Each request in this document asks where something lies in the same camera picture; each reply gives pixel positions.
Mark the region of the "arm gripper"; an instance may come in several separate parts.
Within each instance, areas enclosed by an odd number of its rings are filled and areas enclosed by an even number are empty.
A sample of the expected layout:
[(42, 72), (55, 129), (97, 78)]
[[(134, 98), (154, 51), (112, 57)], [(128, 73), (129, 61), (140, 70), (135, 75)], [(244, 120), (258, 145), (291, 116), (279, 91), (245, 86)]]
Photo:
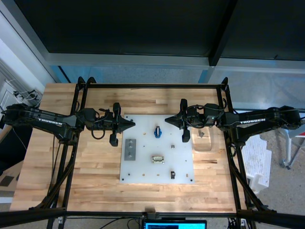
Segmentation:
[(119, 140), (117, 134), (121, 134), (123, 131), (134, 127), (135, 122), (129, 115), (125, 117), (121, 116), (121, 106), (119, 103), (113, 104), (112, 112), (109, 109), (106, 111), (103, 121), (104, 129), (112, 131), (109, 139), (111, 146), (118, 146)]
[[(179, 129), (182, 129), (183, 130), (182, 142), (187, 143), (187, 142), (189, 142), (190, 137), (191, 137), (188, 127), (194, 125), (195, 110), (193, 108), (188, 108), (188, 103), (187, 103), (186, 99), (181, 99), (180, 113), (175, 114), (171, 117), (167, 117), (165, 119), (165, 122), (179, 128)], [(179, 121), (180, 115), (181, 115), (181, 120), (182, 120), (181, 127), (180, 127), (180, 121)]]

